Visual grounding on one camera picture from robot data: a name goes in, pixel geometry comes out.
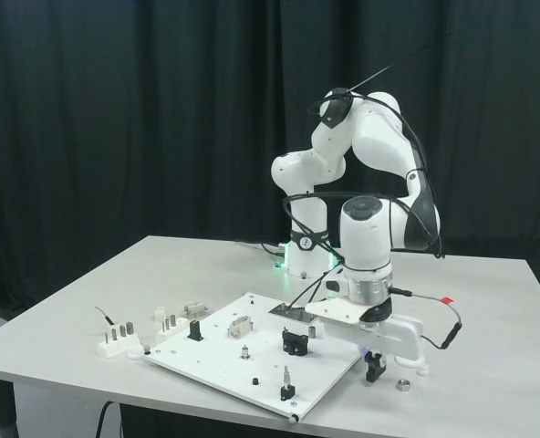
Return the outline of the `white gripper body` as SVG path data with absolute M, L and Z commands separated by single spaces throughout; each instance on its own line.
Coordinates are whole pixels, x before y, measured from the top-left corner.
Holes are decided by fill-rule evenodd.
M 400 366 L 423 366 L 424 347 L 420 320 L 392 314 L 380 323 L 346 324 L 321 318 L 327 335 L 352 342 L 359 349 L 395 357 Z

